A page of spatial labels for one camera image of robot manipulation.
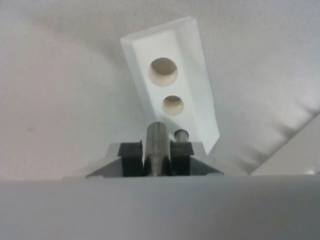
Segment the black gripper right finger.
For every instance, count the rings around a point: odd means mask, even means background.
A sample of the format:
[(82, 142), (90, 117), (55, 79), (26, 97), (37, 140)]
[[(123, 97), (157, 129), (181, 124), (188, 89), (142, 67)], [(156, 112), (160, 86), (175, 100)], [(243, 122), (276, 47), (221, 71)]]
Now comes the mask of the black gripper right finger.
[(201, 142), (170, 142), (171, 170), (174, 176), (241, 177), (245, 171), (207, 155)]

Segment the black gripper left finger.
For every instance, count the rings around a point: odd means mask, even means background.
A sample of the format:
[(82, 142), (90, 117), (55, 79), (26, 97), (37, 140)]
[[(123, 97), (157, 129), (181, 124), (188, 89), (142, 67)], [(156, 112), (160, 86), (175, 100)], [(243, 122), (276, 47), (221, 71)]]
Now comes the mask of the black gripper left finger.
[(111, 143), (106, 155), (65, 176), (73, 178), (132, 178), (144, 176), (143, 143)]

